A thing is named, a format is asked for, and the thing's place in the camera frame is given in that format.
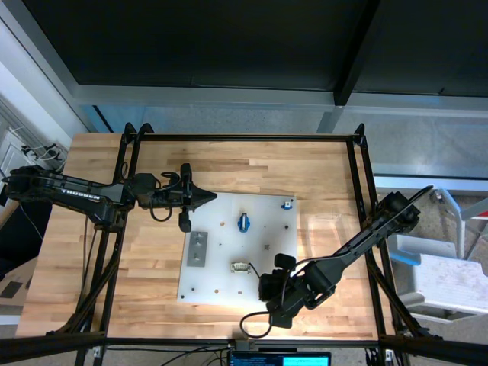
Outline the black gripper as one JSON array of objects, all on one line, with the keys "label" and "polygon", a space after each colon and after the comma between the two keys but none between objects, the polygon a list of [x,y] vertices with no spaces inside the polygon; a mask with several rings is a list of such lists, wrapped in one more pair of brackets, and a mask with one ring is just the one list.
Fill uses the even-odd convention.
[{"label": "black gripper", "polygon": [[157,188],[154,193],[154,208],[165,208],[169,211],[167,217],[161,219],[154,216],[156,222],[164,223],[172,217],[172,210],[179,208],[181,210],[178,216],[178,226],[183,233],[191,231],[191,221],[189,219],[189,210],[195,211],[199,207],[217,199],[217,194],[212,191],[206,191],[192,184],[192,171],[189,163],[181,165],[180,174],[174,172],[163,172],[163,178],[167,178],[169,183],[161,188]]},{"label": "black gripper", "polygon": [[275,269],[260,276],[258,298],[266,302],[271,327],[290,329],[304,306],[307,289],[299,278],[291,276],[296,264],[295,257],[280,253],[274,257]]}]

